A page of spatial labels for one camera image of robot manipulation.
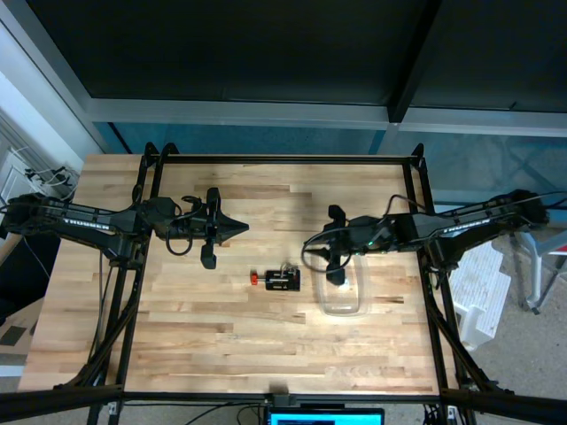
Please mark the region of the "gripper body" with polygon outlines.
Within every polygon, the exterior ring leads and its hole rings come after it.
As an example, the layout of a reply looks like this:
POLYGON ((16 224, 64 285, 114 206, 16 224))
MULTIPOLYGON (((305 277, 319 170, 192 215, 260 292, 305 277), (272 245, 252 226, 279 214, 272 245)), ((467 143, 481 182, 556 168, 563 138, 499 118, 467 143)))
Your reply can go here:
POLYGON ((331 205, 328 213, 332 222, 326 225, 330 231, 327 235, 326 279, 331 284, 343 284, 346 266, 341 258, 346 257, 346 262, 349 262, 351 256, 365 254, 377 238, 381 220, 364 215, 348 221, 346 213, 338 205, 331 205))
POLYGON ((186 195, 182 201, 191 204, 189 212, 176 215, 170 222, 170 239, 183 239, 188 241, 184 251, 170 253, 181 257, 190 252, 193 240, 203 240, 200 261, 205 269, 215 269, 217 258, 214 255, 214 245, 220 241, 218 236, 218 218, 221 207, 221 195, 218 188, 210 188, 206 193, 206 201, 200 197, 186 195))

